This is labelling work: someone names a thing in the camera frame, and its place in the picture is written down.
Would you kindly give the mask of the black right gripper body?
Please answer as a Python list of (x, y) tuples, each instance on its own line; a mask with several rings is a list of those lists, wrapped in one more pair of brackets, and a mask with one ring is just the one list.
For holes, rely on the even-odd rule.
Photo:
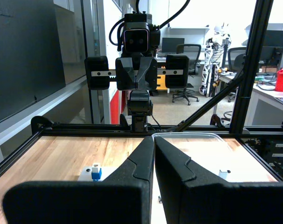
[[(135, 76), (139, 70), (140, 57), (138, 60), (132, 58)], [(116, 68), (110, 70), (106, 56), (88, 57), (84, 61), (88, 88), (90, 90), (106, 90), (110, 82), (116, 82)], [(165, 75), (165, 85), (169, 89), (181, 89), (187, 86), (189, 58), (186, 55), (168, 55), (166, 67), (158, 67), (158, 76)]]

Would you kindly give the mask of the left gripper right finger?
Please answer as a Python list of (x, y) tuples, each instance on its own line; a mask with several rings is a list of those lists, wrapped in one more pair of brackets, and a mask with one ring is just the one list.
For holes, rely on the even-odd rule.
[(227, 182), (162, 137), (155, 169), (169, 224), (283, 224), (283, 182)]

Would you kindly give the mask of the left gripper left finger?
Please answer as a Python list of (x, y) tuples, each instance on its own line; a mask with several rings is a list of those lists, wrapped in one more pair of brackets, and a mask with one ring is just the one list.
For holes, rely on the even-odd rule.
[(145, 137), (101, 182), (33, 181), (2, 200), (10, 224), (148, 224), (151, 221), (154, 142)]

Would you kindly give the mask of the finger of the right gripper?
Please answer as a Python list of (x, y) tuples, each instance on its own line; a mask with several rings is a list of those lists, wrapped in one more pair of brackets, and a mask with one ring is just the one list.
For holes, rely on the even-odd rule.
[(142, 57), (136, 75), (136, 90), (156, 90), (157, 60), (155, 57)]
[(117, 89), (136, 90), (135, 73), (131, 57), (120, 57), (115, 61)]

